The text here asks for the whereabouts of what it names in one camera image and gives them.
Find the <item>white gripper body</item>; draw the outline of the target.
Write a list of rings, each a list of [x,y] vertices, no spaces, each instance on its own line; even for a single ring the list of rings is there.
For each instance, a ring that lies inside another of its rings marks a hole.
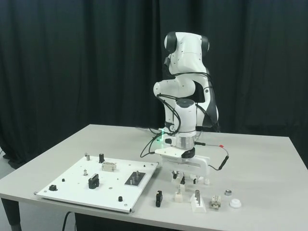
[[[179,171],[184,174],[208,174],[209,157],[195,155],[192,158],[173,158],[162,156],[162,166],[170,171]]]

